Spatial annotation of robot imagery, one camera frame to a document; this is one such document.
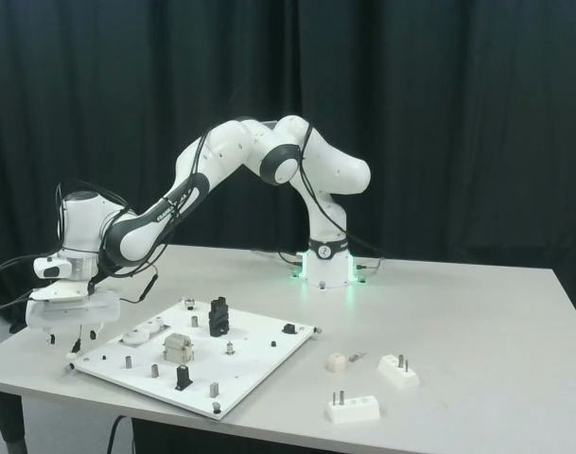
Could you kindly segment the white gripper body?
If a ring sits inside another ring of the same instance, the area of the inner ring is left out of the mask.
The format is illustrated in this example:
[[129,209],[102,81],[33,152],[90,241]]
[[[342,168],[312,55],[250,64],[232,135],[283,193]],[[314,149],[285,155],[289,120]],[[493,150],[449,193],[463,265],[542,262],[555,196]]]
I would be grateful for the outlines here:
[[26,305],[26,324],[49,332],[65,326],[102,325],[119,317],[120,298],[108,290],[71,300],[29,300]]

